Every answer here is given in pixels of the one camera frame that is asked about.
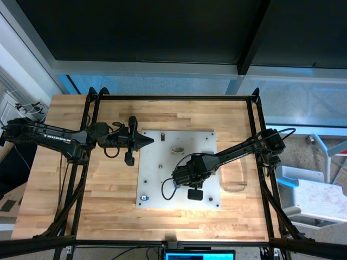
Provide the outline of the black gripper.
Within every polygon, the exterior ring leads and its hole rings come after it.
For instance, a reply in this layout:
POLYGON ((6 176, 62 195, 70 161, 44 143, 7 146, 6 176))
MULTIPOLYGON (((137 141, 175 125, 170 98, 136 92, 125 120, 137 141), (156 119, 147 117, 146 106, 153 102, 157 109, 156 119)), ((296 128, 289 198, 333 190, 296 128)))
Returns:
POLYGON ((126 148, 127 152, 125 152, 124 161, 127 166, 134 165, 134 157, 133 152, 142 149, 143 147, 154 143, 154 140, 151 137, 140 134, 137 132, 138 121, 135 116, 131 116, 128 119, 128 126, 120 131, 118 135, 118 146, 119 148, 126 148))
POLYGON ((172 178, 176 187, 188 186, 187 198, 189 200, 201 201, 203 199, 203 191, 199 188, 203 182, 204 163, 196 161, 188 161, 183 166, 176 166, 172 178))

